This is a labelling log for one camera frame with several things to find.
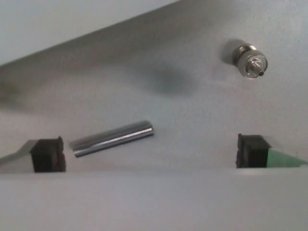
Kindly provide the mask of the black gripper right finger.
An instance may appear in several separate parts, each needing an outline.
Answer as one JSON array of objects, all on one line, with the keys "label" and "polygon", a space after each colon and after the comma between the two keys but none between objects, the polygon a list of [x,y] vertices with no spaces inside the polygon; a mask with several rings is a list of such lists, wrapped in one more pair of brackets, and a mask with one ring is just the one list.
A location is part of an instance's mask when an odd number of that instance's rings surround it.
[{"label": "black gripper right finger", "polygon": [[262,135],[238,134],[237,168],[307,167],[307,160],[275,149]]}]

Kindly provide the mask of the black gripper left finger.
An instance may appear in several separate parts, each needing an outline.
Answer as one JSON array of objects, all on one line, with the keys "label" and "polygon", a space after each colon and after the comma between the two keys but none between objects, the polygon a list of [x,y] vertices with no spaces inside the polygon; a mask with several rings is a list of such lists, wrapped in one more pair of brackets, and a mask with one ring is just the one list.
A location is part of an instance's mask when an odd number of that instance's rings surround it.
[{"label": "black gripper left finger", "polygon": [[66,172],[64,142],[55,139],[28,140],[17,152],[0,158],[1,173]]}]

